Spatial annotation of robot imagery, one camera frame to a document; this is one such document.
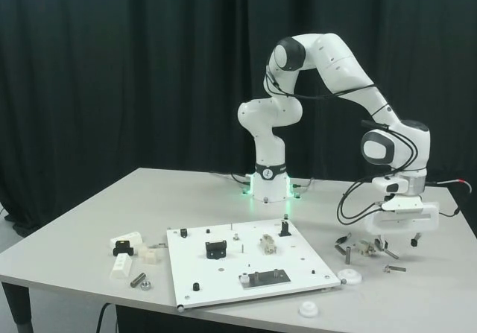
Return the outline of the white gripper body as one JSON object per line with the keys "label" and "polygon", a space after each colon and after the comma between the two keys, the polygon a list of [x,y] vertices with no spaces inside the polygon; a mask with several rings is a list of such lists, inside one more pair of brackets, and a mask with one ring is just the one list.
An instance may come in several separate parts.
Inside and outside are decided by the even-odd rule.
{"label": "white gripper body", "polygon": [[439,226],[439,209],[437,202],[430,202],[416,212],[377,212],[364,219],[364,227],[372,235],[433,231]]}

